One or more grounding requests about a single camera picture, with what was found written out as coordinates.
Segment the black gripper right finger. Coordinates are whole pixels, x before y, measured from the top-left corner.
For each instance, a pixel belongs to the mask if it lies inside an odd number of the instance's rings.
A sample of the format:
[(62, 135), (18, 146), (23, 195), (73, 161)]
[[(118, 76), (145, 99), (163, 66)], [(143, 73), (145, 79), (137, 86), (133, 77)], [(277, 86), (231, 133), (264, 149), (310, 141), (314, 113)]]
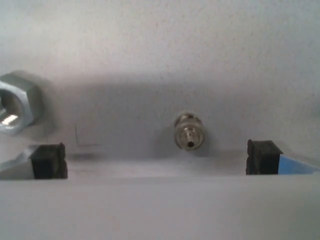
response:
[(247, 141), (247, 175), (309, 175), (319, 172), (318, 163), (285, 155), (271, 140)]

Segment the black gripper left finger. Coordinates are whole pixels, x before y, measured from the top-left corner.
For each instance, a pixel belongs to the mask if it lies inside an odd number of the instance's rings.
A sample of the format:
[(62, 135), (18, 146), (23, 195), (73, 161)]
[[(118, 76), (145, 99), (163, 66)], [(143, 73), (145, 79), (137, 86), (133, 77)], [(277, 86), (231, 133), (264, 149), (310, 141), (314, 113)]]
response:
[(31, 145), (16, 158), (0, 164), (2, 180), (67, 179), (66, 147), (63, 143)]

